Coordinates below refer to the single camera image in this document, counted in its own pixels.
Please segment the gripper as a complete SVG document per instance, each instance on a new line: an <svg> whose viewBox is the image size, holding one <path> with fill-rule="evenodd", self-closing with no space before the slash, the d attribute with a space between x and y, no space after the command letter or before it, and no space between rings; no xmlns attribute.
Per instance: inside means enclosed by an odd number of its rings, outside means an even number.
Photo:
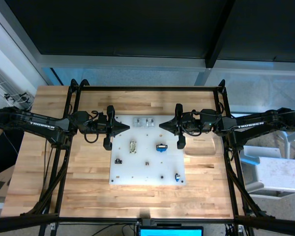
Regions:
<svg viewBox="0 0 295 236"><path fill-rule="evenodd" d="M198 137L201 134L201 126L199 121L194 118L195 114L195 111L184 113L182 104L176 104L175 116L171 120L159 124L161 129L178 136L178 149L185 148L186 139L184 134L191 137Z"/></svg>
<svg viewBox="0 0 295 236"><path fill-rule="evenodd" d="M107 107L106 115L102 112L93 111L94 129L97 135L105 134L103 147L105 150L112 150L111 138L130 129L129 125L115 119L115 110L112 105Z"/></svg>

